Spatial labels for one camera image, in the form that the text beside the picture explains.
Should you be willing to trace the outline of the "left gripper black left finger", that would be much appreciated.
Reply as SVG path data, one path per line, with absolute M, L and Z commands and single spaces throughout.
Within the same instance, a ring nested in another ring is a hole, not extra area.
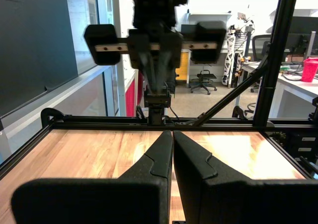
M 166 224 L 173 137 L 164 131 L 116 179 L 45 178 L 20 185 L 11 198 L 18 224 Z

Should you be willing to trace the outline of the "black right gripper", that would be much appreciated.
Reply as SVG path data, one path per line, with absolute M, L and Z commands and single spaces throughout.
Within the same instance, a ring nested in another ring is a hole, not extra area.
M 126 38 L 116 36 L 112 24 L 89 25 L 84 39 L 94 62 L 112 66 L 128 54 L 131 67 L 139 70 L 151 93 L 158 93 L 155 64 L 159 64 L 159 88 L 175 92 L 175 69 L 180 66 L 182 50 L 194 52 L 194 61 L 214 63 L 218 60 L 226 35 L 222 21 L 183 24 L 180 32 L 156 27 L 149 31 L 130 29 Z

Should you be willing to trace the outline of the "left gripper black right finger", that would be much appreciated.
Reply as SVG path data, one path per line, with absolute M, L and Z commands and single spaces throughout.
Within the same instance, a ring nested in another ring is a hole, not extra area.
M 315 224 L 315 180 L 253 180 L 180 131 L 173 162 L 188 224 Z

